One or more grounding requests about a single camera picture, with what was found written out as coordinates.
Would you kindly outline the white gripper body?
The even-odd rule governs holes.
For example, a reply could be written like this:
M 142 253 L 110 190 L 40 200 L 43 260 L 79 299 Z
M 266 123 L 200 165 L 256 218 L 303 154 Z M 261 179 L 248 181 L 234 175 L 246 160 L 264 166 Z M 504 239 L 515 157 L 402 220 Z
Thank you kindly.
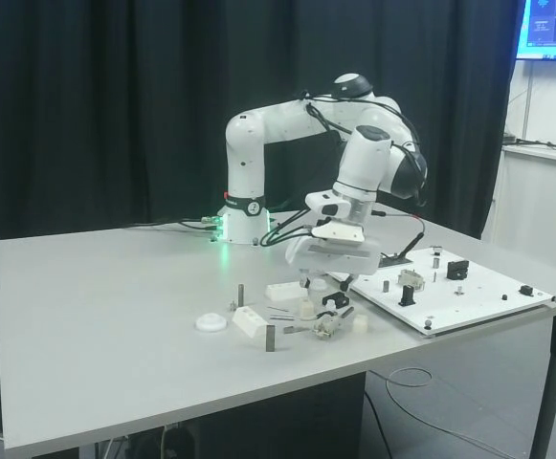
M 373 274 L 377 271 L 382 247 L 377 239 L 346 244 L 302 237 L 288 245 L 286 262 L 300 271 Z

